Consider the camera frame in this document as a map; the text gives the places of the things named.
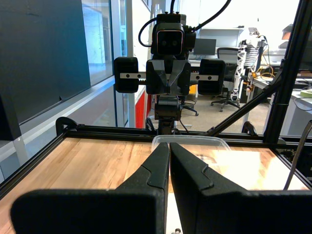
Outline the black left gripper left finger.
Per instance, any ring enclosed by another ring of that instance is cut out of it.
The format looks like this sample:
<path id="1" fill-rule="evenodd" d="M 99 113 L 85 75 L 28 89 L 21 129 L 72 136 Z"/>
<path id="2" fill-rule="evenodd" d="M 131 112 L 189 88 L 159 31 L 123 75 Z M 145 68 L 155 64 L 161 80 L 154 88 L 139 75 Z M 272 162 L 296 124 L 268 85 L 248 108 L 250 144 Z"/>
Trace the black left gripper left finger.
<path id="1" fill-rule="evenodd" d="M 159 144 L 113 190 L 34 190 L 18 197 L 11 221 L 18 234 L 163 234 L 170 150 Z"/>

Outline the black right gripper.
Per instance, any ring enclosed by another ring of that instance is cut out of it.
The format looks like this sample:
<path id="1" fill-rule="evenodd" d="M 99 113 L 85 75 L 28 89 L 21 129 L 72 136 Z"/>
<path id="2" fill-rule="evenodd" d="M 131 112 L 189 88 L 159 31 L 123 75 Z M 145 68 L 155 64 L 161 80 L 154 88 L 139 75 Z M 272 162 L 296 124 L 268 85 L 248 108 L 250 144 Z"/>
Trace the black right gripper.
<path id="1" fill-rule="evenodd" d="M 116 90 L 135 93 L 140 85 L 150 95 L 188 95 L 191 85 L 198 85 L 201 95 L 218 95 L 222 91 L 226 63 L 221 59 L 203 59 L 198 67 L 175 56 L 153 57 L 146 62 L 146 71 L 138 70 L 136 57 L 114 60 Z"/>

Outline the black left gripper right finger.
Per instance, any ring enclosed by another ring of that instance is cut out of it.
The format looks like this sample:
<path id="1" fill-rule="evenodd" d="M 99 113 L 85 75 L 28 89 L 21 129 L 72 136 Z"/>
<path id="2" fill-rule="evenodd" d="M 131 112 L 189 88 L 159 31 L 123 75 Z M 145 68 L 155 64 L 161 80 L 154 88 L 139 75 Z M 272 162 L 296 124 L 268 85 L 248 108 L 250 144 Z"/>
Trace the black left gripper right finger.
<path id="1" fill-rule="evenodd" d="M 171 182 L 185 234 L 309 234 L 312 193 L 249 191 L 177 143 Z"/>

